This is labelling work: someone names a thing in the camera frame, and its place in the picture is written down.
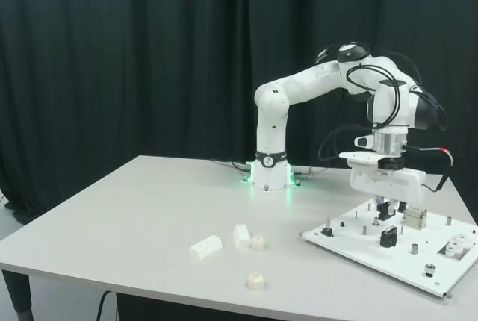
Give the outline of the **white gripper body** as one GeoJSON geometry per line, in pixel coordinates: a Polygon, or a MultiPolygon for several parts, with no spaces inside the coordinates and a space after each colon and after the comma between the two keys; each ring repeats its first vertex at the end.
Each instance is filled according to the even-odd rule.
{"type": "Polygon", "coordinates": [[[354,190],[394,200],[424,200],[426,173],[417,169],[365,169],[353,166],[350,185],[354,190]]]}

